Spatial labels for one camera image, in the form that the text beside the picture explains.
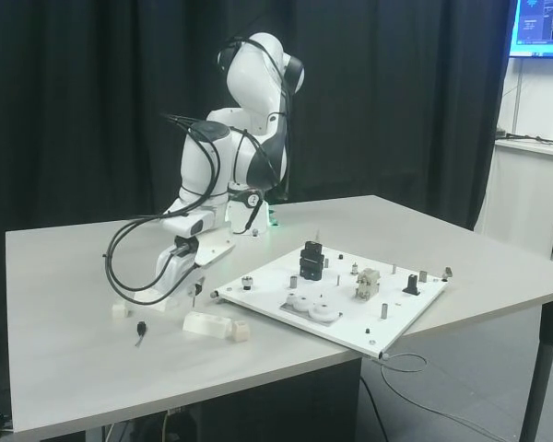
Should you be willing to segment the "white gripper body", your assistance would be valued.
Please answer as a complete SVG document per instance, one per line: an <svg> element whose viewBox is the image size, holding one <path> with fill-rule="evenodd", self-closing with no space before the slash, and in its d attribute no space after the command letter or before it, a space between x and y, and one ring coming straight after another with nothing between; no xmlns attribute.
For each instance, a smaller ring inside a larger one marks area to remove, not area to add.
<svg viewBox="0 0 553 442"><path fill-rule="evenodd" d="M139 307L170 313L196 297L204 283L202 270L195 264L195 253L185 247L165 249L158 258L156 273L161 277L150 288L134 292Z"/></svg>

